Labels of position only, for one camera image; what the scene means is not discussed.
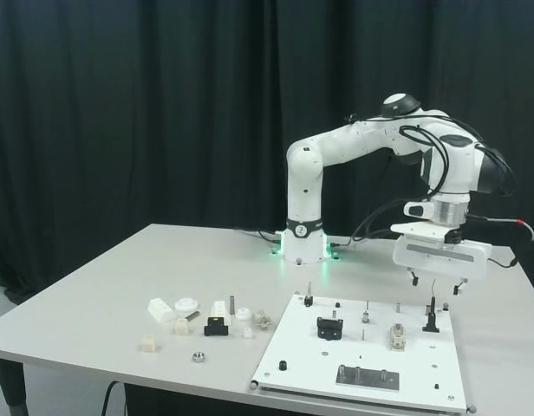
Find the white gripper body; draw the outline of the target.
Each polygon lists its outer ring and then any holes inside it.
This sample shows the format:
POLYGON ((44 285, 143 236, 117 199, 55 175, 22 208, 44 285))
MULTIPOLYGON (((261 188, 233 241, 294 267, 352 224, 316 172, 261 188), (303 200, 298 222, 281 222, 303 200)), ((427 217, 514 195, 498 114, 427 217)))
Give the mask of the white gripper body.
POLYGON ((398 240, 394 247, 396 264, 412 270, 424 270, 444 276, 483 279, 492 245, 471 240, 444 244, 441 248, 398 240))

